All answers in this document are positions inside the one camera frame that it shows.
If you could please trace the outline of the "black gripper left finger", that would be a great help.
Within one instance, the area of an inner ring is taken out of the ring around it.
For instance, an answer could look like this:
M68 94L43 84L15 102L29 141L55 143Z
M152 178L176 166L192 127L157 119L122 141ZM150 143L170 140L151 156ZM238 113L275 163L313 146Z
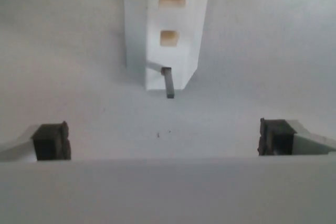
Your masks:
M17 139L1 144L2 162L71 160L68 123L31 125Z

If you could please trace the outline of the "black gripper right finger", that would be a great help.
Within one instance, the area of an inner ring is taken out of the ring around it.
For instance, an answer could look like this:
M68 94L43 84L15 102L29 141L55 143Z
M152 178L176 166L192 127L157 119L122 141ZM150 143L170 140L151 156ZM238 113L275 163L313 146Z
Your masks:
M297 120L260 119L260 156L328 155L335 140L309 132Z

